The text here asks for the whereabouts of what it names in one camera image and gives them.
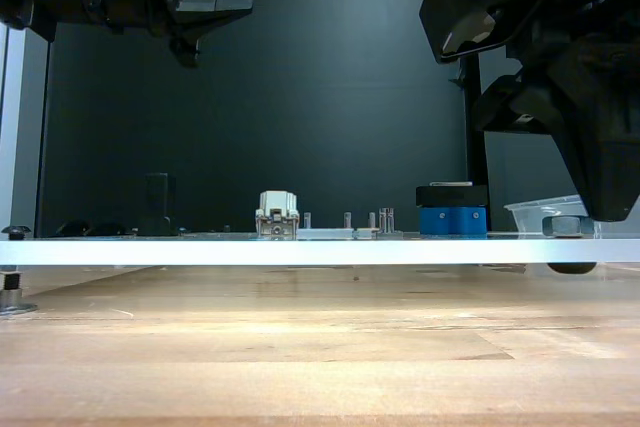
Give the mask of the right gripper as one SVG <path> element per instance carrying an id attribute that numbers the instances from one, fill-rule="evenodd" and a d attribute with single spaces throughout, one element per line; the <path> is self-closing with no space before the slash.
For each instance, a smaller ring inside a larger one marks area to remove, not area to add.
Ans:
<path id="1" fill-rule="evenodd" d="M 624 221 L 639 197 L 639 14 L 530 22 L 506 45 L 520 70 L 481 97 L 488 131 L 552 135 L 588 215 Z"/>

